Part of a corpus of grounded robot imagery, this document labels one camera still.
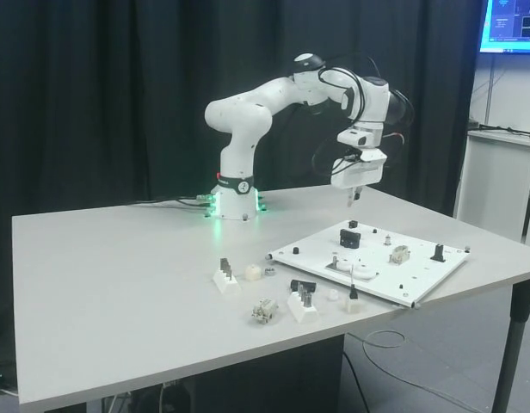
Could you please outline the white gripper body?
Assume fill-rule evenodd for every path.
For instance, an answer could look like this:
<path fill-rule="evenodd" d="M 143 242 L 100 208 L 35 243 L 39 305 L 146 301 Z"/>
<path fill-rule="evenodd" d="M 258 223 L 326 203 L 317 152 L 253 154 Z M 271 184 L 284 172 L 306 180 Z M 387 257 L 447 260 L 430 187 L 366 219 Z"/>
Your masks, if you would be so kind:
<path fill-rule="evenodd" d="M 381 181 L 386 154 L 381 150 L 362 150 L 337 159 L 332 166 L 330 184 L 339 189 L 360 188 Z"/>

